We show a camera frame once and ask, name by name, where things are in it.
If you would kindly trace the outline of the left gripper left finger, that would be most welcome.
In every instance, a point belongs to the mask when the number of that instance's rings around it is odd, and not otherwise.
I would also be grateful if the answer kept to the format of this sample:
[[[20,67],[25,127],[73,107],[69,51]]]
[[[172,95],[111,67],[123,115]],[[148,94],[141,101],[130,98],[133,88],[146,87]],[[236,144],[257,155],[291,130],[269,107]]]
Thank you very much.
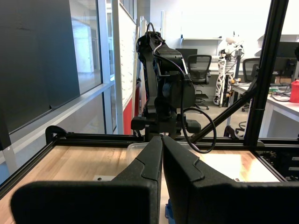
[[[17,224],[157,224],[163,143],[154,137],[113,180],[32,182],[14,192]]]

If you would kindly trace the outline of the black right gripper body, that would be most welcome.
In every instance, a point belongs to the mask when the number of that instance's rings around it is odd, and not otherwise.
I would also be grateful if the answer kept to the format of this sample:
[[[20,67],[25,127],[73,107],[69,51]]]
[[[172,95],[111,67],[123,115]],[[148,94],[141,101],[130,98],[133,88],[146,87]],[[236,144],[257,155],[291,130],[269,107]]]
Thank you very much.
[[[201,125],[193,119],[186,119],[186,116],[170,112],[168,116],[162,116],[161,113],[150,113],[137,116],[131,120],[131,129],[136,133],[145,130],[145,138],[153,138],[162,133],[167,133],[169,137],[176,138],[181,134],[185,127],[189,133],[199,133]]]

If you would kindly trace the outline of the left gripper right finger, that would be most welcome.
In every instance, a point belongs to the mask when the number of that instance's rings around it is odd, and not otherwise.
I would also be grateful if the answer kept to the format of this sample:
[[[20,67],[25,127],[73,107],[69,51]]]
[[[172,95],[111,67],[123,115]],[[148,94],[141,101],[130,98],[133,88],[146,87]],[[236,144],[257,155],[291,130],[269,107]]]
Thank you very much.
[[[164,176],[177,224],[296,224],[297,182],[236,182],[170,137]]]

